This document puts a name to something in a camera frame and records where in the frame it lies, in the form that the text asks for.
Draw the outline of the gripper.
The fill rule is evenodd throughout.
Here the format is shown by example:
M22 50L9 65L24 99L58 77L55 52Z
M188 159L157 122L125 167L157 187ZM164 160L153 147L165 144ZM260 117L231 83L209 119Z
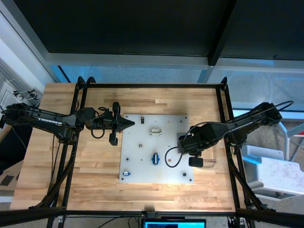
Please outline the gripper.
M201 152L190 153L188 165L190 167L202 168L203 167L203 159L201 157Z
M112 146L118 145L116 133L120 131L120 111L121 107L119 103L114 102L112 105L112 111L108 110L107 113L104 115L104 129L111 131L111 133L109 134L109 143ZM122 127L123 131L135 125L135 122L132 121L129 116L124 116L122 118L122 122L126 124Z

